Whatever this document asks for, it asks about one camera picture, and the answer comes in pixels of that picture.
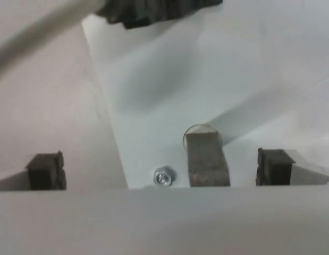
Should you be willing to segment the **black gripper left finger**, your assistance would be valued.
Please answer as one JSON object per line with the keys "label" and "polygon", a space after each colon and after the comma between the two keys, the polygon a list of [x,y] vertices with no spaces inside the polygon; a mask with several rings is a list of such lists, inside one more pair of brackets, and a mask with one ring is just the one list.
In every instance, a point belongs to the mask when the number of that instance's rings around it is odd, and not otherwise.
{"label": "black gripper left finger", "polygon": [[64,156],[56,153],[36,154],[24,171],[0,180],[0,191],[66,190]]}

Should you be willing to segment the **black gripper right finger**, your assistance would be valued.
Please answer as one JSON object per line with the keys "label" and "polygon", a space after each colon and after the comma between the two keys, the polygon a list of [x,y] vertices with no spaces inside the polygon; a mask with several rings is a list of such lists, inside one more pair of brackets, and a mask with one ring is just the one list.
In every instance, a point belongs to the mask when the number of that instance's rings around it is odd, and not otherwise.
{"label": "black gripper right finger", "polygon": [[257,186],[329,183],[329,168],[307,161],[296,150],[258,148],[257,160]]}

